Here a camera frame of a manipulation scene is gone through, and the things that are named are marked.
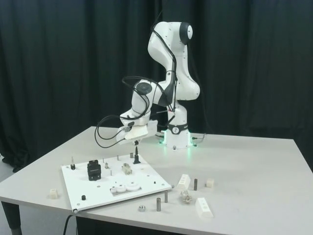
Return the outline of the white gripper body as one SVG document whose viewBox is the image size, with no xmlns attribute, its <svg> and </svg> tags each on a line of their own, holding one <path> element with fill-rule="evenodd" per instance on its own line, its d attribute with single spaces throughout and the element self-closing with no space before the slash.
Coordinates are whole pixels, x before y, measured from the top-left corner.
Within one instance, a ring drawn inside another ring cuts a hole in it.
<svg viewBox="0 0 313 235">
<path fill-rule="evenodd" d="M 157 121 L 150 120 L 146 125 L 132 127 L 122 126 L 117 131 L 116 140 L 121 142 L 133 142 L 152 137 L 157 133 Z"/>
</svg>

